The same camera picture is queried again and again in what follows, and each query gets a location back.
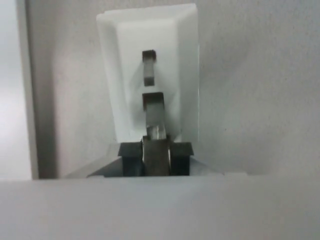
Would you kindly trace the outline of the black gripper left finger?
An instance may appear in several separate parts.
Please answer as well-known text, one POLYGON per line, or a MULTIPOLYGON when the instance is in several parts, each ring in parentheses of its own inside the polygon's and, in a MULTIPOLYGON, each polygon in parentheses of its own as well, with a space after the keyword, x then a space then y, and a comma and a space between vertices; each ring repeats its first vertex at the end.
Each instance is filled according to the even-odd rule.
POLYGON ((66 175, 67 178, 122 178, 144 175, 141 142, 114 143, 106 154, 66 175))

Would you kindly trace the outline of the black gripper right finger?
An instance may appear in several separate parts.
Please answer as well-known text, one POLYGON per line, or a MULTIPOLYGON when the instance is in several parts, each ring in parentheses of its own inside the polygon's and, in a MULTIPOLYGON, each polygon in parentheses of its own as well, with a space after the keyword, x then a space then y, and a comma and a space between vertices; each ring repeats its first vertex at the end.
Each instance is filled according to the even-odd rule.
POLYGON ((169 153, 171 176, 223 175, 195 158, 191 142, 171 142, 169 153))

